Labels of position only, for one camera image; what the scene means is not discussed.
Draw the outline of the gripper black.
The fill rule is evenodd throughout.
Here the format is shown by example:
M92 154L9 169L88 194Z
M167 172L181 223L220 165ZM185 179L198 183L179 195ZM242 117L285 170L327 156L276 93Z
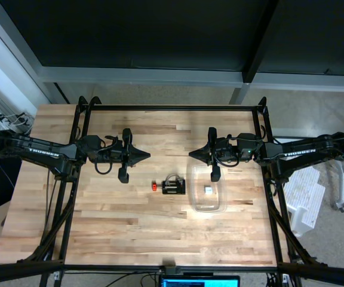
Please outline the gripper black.
M121 183L129 182L129 174L127 167L133 167L137 163L150 158L150 153L137 149L132 144L132 132L129 128L122 131L122 140L116 140L115 143L109 148L109 170L112 170L114 163L121 164L118 170L118 179Z
M189 153L191 158L206 166L212 166L211 182L220 180L220 166L231 168L238 165L238 152L236 147L229 143L230 140L231 138L218 138L216 128L210 127L206 145Z

